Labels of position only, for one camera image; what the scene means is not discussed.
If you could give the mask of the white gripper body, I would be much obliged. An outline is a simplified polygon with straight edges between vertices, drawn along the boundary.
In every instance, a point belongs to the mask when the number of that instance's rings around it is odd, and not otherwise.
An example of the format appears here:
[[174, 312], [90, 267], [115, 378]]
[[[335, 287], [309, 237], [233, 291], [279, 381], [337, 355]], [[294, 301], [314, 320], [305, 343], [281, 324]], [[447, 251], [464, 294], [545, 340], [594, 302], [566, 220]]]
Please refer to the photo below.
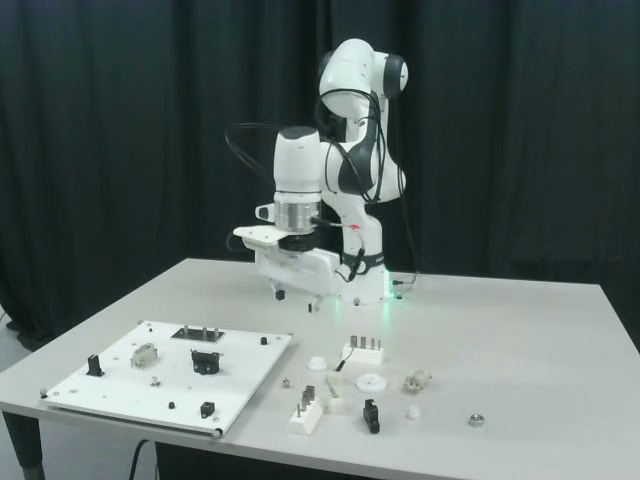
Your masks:
[[258, 250], [255, 265], [277, 290], [288, 286], [317, 296], [332, 296], [342, 289], [336, 273], [340, 257], [327, 250], [316, 248], [295, 254], [280, 249]]

